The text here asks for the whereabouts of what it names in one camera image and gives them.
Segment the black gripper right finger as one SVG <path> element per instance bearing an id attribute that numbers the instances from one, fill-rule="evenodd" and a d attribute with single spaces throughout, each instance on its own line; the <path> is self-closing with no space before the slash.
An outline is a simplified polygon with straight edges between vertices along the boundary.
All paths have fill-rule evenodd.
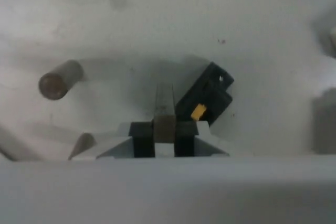
<path id="1" fill-rule="evenodd" d="M 209 132 L 206 121 L 177 122 L 175 130 L 175 157 L 225 156 L 229 154 L 215 143 L 215 137 Z"/>

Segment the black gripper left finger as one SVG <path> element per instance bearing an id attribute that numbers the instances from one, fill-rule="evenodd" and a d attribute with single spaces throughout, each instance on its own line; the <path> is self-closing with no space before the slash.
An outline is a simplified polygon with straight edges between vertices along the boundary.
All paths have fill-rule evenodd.
<path id="1" fill-rule="evenodd" d="M 154 158 L 152 123 L 121 123 L 115 135 L 98 146 L 103 147 L 103 151 L 97 158 Z"/>

